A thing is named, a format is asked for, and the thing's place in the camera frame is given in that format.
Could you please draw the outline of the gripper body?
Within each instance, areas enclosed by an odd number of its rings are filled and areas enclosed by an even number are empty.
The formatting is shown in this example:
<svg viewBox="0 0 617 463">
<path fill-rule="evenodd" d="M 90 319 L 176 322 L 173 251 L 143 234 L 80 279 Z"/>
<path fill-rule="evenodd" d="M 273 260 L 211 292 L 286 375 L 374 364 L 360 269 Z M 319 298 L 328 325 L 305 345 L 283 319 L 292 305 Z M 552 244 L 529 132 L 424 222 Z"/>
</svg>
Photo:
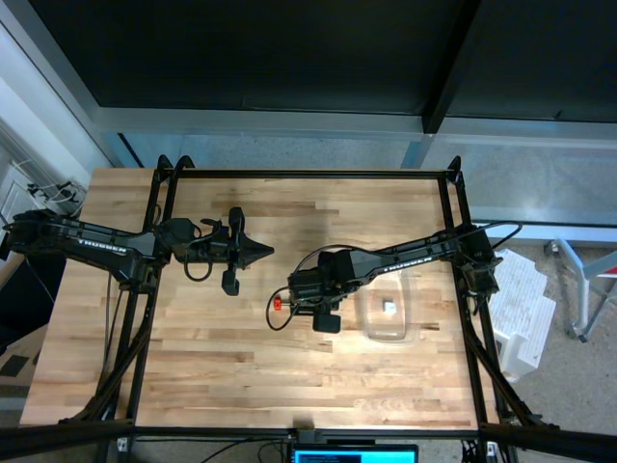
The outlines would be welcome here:
<svg viewBox="0 0 617 463">
<path fill-rule="evenodd" d="M 340 287 L 298 291 L 298 315 L 312 318 L 312 330 L 319 333 L 337 334 L 341 317 L 336 313 L 339 303 L 347 297 Z"/>
<path fill-rule="evenodd" d="M 229 210 L 227 227 L 224 227 L 221 221 L 203 219 L 202 222 L 209 224 L 212 227 L 212 232 L 194 241 L 192 248 L 197 253 L 194 262 L 205 262 L 208 267 L 204 276 L 192 277 L 192 281 L 197 283 L 206 281 L 210 277 L 215 263 L 225 263 L 228 267 L 223 272 L 222 289 L 226 295 L 238 295 L 240 284 L 236 278 L 236 271 L 240 267 L 242 251 L 240 238 L 245 227 L 245 216 L 242 208 L 236 206 Z"/>
</svg>

